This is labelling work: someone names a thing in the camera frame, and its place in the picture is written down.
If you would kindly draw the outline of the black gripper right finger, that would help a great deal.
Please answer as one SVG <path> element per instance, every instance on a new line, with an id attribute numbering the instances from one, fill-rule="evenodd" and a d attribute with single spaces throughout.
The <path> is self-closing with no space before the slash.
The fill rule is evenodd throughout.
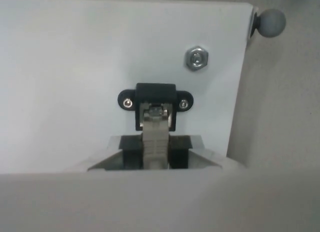
<path id="1" fill-rule="evenodd" d="M 212 159 L 214 152 L 206 149 L 200 135 L 171 135 L 168 144 L 170 169 L 222 168 Z"/>

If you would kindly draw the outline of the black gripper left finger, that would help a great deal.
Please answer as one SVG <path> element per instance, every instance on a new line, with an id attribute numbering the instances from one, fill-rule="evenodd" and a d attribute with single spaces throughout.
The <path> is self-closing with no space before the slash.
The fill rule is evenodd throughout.
<path id="1" fill-rule="evenodd" d="M 140 135 L 112 136 L 107 148 L 93 155 L 90 170 L 122 171 L 143 168 L 143 143 Z"/>

